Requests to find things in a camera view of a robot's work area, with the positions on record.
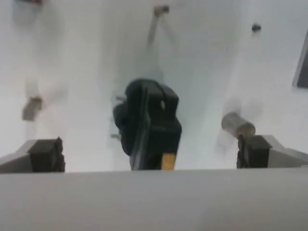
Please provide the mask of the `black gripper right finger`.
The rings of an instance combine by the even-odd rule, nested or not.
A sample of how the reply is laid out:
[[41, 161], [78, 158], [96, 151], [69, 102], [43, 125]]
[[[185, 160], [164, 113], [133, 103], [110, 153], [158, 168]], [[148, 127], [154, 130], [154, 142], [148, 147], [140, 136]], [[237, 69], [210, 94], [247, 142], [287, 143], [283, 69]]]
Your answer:
[[239, 136], [236, 167], [297, 168], [308, 166], [306, 153], [284, 147], [272, 135]]

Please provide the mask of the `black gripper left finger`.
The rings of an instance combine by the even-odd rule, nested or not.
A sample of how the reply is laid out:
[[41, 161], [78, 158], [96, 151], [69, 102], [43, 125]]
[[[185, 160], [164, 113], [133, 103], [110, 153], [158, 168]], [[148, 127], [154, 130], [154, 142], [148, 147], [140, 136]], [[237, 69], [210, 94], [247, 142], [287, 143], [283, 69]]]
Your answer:
[[56, 139], [27, 140], [15, 153], [0, 158], [1, 173], [65, 172], [63, 141]]

